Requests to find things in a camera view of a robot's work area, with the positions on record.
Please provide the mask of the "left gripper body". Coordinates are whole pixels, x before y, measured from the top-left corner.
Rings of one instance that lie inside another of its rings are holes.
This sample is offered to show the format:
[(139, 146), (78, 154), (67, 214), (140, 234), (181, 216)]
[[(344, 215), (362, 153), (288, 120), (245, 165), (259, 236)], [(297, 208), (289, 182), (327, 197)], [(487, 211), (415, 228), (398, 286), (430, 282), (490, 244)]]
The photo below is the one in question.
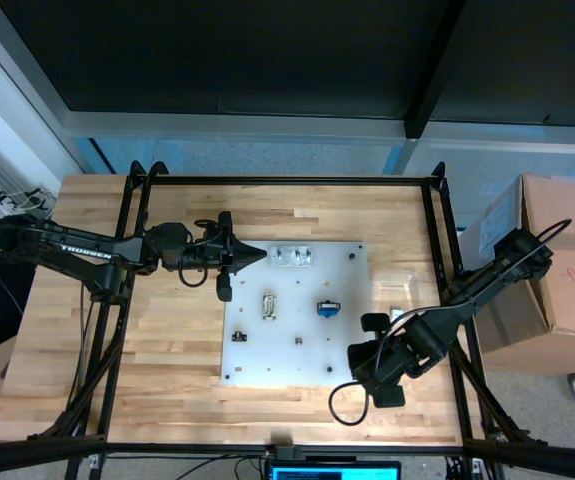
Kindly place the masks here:
[(195, 283), (186, 282), (189, 288), (198, 288), (208, 279), (210, 270), (217, 270), (216, 294), (221, 302), (230, 302), (233, 298), (230, 274), (233, 272), (233, 221), (229, 211), (223, 211), (217, 220), (198, 219), (196, 227), (203, 229), (199, 240), (189, 236), (191, 242), (186, 248), (186, 269), (202, 273)]

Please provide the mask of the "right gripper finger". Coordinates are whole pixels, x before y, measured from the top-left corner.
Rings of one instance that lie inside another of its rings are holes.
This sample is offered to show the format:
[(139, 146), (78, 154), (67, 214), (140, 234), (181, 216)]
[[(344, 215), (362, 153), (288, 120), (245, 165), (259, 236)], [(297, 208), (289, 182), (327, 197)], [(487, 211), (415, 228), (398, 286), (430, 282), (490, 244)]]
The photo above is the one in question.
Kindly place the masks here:
[(347, 348), (347, 359), (352, 379), (358, 382), (379, 381), (376, 354), (379, 342), (370, 340), (351, 344)]

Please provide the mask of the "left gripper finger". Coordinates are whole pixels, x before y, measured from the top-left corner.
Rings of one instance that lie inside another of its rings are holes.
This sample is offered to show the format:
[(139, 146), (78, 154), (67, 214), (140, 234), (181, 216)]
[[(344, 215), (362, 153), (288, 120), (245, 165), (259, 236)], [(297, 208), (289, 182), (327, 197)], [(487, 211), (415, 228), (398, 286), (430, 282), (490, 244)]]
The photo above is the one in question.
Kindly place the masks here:
[(241, 242), (233, 241), (233, 273), (238, 274), (246, 267), (267, 257), (267, 251)]

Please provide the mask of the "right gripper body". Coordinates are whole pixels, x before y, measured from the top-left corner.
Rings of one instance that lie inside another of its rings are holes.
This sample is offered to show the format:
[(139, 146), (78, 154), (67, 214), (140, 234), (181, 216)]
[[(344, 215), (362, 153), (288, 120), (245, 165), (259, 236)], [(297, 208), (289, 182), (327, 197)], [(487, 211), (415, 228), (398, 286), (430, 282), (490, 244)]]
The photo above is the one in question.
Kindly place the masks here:
[(406, 312), (391, 322), (385, 313), (367, 313), (361, 317), (365, 332), (376, 335), (367, 348), (368, 356), (361, 366), (361, 383), (372, 397), (376, 408), (397, 408), (405, 405), (401, 377), (415, 363), (410, 347), (401, 339), (403, 320), (413, 319)]

